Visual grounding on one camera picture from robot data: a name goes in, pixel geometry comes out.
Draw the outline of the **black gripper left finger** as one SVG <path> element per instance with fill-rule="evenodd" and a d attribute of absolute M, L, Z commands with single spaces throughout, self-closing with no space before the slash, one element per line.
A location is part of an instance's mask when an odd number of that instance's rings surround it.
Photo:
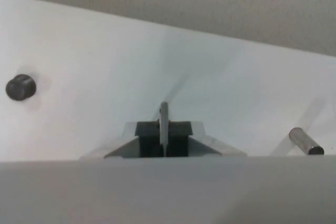
<path fill-rule="evenodd" d="M 81 159 L 104 159 L 109 157 L 141 158 L 150 156 L 145 141 L 160 143 L 158 121 L 127 122 L 119 137 L 106 141 L 99 147 L 81 156 Z"/>

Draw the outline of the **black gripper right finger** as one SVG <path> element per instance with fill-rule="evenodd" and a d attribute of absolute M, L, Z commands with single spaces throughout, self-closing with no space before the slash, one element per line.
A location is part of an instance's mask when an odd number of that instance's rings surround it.
<path fill-rule="evenodd" d="M 206 133 L 201 121 L 170 122 L 168 157 L 246 156 L 241 151 Z"/>

